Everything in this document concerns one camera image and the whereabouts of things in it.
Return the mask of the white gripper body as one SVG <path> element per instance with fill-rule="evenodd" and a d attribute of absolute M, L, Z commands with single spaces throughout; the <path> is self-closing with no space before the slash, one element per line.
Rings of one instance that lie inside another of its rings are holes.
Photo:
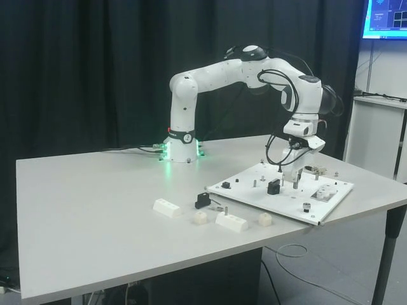
<path fill-rule="evenodd" d="M 304 167 L 302 157 L 306 149 L 285 148 L 282 152 L 282 173 L 289 182 L 297 182 L 299 171 Z"/>

